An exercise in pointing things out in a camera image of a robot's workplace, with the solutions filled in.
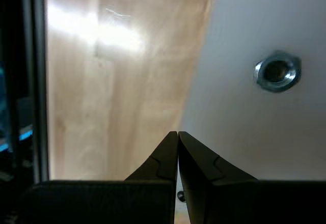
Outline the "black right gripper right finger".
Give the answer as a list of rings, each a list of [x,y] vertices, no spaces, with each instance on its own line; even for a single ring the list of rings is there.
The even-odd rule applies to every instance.
[[[187,132],[179,170],[191,223],[325,223],[325,182],[256,179]]]

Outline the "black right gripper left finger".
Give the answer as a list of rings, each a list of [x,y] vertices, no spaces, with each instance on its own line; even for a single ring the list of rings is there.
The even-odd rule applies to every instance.
[[[18,205],[20,223],[173,223],[178,134],[169,132],[123,181],[47,181]]]

